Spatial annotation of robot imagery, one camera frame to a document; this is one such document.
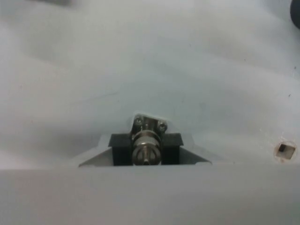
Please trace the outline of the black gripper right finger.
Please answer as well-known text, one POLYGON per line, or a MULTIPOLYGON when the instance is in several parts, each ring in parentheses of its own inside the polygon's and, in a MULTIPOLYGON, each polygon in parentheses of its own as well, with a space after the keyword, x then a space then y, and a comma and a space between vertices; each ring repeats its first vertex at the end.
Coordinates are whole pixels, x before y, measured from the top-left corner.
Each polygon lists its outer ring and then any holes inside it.
POLYGON ((167 133, 161 141, 161 165, 196 165, 210 163, 208 159, 184 148, 180 133, 167 133))

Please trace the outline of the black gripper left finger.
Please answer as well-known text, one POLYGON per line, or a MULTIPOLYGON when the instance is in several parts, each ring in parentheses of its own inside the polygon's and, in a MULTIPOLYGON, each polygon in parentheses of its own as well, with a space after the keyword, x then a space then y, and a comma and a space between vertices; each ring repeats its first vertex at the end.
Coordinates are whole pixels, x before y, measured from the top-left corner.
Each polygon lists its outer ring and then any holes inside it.
POLYGON ((103 136, 98 146, 80 159, 79 167, 107 167, 132 165, 129 134, 103 136))

